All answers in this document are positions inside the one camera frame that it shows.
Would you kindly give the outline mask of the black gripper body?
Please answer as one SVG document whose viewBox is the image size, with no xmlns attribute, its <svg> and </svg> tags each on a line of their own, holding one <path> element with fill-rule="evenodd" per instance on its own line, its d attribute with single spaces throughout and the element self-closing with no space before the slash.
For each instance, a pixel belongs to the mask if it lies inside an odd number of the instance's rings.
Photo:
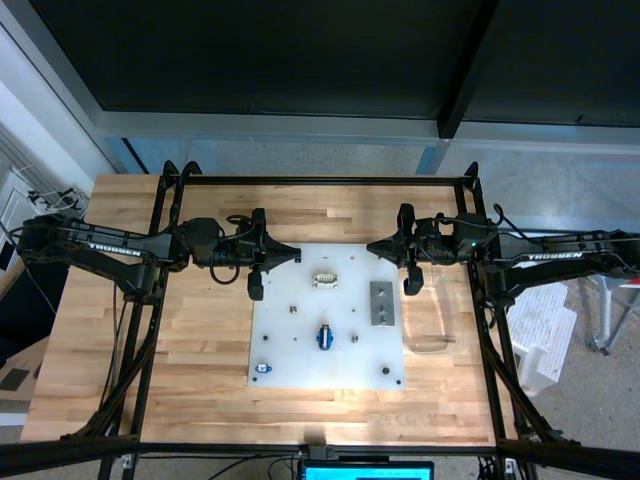
<svg viewBox="0 0 640 480">
<path fill-rule="evenodd" d="M 264 297 L 262 271 L 266 261 L 266 214 L 263 208 L 256 208 L 251 216 L 241 215 L 236 221 L 237 255 L 240 265 L 250 269 L 247 290 L 251 300 L 261 301 Z"/>
<path fill-rule="evenodd" d="M 418 266 L 419 262 L 429 260 L 431 234 L 433 229 L 427 220 L 417 220 L 411 204 L 402 203 L 397 215 L 398 233 L 400 234 L 399 266 L 407 271 L 403 282 L 404 293 L 415 296 L 424 286 L 424 275 Z"/>
</svg>

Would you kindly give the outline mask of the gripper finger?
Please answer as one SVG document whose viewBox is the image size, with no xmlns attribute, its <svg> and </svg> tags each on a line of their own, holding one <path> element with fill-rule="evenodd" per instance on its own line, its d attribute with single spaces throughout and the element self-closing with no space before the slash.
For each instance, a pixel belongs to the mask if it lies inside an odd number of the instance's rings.
<svg viewBox="0 0 640 480">
<path fill-rule="evenodd" d="M 406 266 L 406 252 L 404 249 L 369 248 L 368 252 L 375 255 L 379 259 L 390 262 L 397 268 L 404 268 Z"/>
<path fill-rule="evenodd" d="M 368 251 L 402 251 L 405 246 L 405 235 L 401 230 L 397 230 L 393 235 L 371 242 L 367 245 Z"/>
<path fill-rule="evenodd" d="M 301 249 L 283 244 L 271 236 L 264 237 L 265 251 L 268 255 L 300 255 Z"/>
<path fill-rule="evenodd" d="M 265 259 L 265 263 L 263 264 L 263 272 L 268 273 L 271 270 L 287 262 L 300 263 L 301 253 L 293 252 L 293 253 L 278 253 L 275 255 L 270 255 Z"/>
</svg>

